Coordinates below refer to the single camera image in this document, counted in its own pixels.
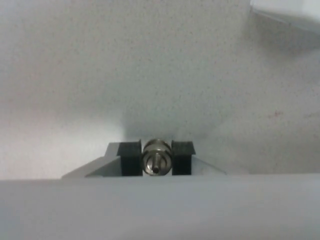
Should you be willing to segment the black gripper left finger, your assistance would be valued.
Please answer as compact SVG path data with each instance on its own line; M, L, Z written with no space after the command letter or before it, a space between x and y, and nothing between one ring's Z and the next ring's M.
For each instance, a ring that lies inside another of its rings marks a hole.
M65 175L64 179L138 177L141 167L142 143L138 141L111 142L104 156L99 157Z

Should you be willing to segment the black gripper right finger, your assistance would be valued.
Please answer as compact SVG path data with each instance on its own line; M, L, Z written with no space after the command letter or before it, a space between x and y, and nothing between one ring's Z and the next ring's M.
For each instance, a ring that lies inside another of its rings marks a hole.
M227 173L196 157L192 141L171 141L173 176L226 175Z

